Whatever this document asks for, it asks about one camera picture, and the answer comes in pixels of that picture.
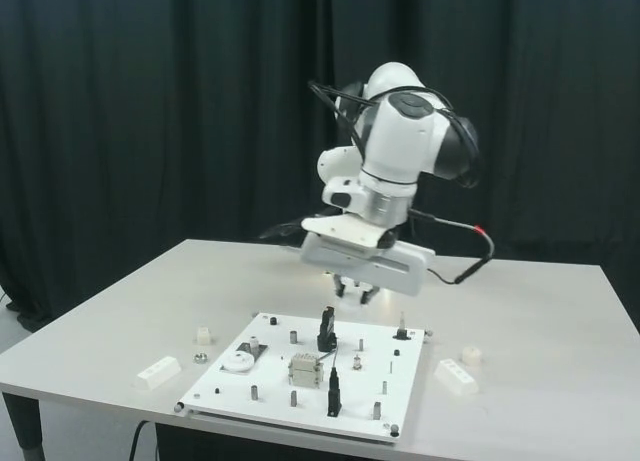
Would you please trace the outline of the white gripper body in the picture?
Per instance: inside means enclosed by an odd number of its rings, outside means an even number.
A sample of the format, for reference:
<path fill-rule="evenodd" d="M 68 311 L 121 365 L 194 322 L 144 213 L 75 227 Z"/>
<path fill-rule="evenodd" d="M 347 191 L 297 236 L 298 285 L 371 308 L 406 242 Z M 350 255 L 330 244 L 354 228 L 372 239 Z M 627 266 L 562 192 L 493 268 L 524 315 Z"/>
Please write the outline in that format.
<path fill-rule="evenodd" d="M 409 296 L 421 291 L 434 257 L 432 249 L 403 241 L 389 249 L 362 249 L 312 233 L 301 248 L 301 260 L 306 264 Z"/>

